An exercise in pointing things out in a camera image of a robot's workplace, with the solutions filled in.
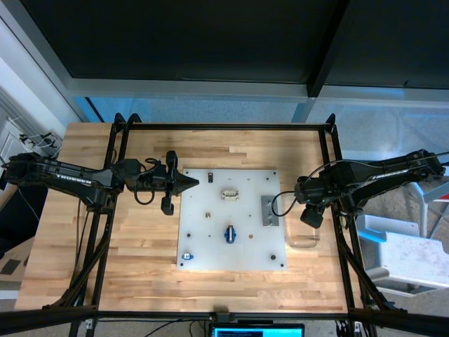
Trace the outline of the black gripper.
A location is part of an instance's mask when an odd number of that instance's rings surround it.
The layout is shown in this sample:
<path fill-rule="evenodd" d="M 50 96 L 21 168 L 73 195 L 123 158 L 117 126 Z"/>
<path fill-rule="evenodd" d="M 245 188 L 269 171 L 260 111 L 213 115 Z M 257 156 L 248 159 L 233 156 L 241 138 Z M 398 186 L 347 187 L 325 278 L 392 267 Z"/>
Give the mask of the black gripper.
<path fill-rule="evenodd" d="M 175 151 L 168 151 L 166 154 L 166 164 L 160 164 L 153 171 L 152 187 L 155 192 L 164 192 L 161 199 L 161 210 L 164 215 L 174 214 L 174 204 L 172 196 L 175 194 L 176 181 L 180 184 L 177 187 L 177 193 L 196 187 L 199 181 L 195 178 L 180 173 L 177 169 L 178 157 Z"/>

